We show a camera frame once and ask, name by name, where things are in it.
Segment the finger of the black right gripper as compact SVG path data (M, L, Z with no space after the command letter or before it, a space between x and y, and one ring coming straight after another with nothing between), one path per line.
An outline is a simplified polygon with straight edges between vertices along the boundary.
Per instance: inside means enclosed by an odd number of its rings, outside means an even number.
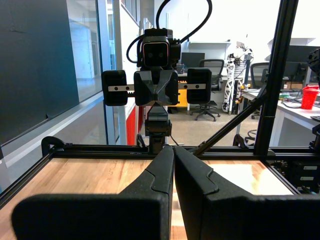
M178 73L175 70L162 70L156 87L156 102L161 106L178 103Z
M134 73L134 94L137 106L147 106L154 100L155 85L150 70Z

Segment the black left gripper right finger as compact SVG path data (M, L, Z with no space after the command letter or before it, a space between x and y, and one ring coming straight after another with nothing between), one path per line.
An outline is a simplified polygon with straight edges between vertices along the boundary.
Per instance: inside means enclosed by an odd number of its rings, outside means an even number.
M320 198L254 195L182 147L175 149L175 187L190 240L317 240Z

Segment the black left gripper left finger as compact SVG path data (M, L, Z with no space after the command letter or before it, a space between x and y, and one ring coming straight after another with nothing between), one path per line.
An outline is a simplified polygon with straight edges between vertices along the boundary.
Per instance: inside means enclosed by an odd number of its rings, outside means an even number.
M164 147L119 194L37 194L19 202L19 240L168 240L174 150Z

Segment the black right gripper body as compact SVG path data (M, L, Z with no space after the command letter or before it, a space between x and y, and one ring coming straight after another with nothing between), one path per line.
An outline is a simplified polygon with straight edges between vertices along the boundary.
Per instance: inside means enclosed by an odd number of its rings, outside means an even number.
M159 105L156 102L156 87L160 80L160 70L151 71L154 83L154 100L148 105ZM107 70L101 75L104 103L107 106L125 106L128 98L134 98L134 75L133 84L127 84L127 76L124 70ZM179 82L179 90L186 90L186 99L189 104L206 104L211 99L212 72L208 68L190 68L187 72L185 83Z

